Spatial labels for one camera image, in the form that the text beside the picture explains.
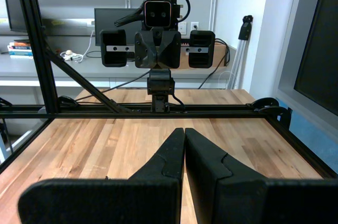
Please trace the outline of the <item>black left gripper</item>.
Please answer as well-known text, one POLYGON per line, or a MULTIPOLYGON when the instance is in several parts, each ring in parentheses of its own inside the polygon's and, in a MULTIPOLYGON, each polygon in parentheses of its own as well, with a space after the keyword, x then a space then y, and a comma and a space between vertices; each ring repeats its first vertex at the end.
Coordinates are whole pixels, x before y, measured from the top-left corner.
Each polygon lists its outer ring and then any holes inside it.
POLYGON ((192 31, 188 39, 176 30, 138 31, 134 43, 127 44, 124 30, 100 32, 101 58, 105 67, 124 67, 132 54, 137 68, 177 69, 182 52, 188 53, 191 68, 209 68, 213 64, 215 34, 192 31))

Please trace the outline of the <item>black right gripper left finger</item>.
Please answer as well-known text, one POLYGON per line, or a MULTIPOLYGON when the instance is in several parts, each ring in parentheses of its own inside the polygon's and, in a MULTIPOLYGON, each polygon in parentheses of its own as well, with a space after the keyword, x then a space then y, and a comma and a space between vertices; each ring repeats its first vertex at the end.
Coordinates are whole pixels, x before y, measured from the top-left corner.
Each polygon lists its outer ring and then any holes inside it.
POLYGON ((179 223, 184 130, 175 129, 136 173, 119 179, 48 179, 18 200, 22 223, 179 223))

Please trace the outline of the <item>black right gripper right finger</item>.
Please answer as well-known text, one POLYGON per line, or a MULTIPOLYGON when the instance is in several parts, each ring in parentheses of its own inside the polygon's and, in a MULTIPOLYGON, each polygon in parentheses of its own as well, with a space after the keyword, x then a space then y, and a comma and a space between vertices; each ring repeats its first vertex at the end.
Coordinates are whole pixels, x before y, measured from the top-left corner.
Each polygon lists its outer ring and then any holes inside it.
POLYGON ((336 179, 270 179, 195 129, 185 134, 198 223, 337 223, 336 179))

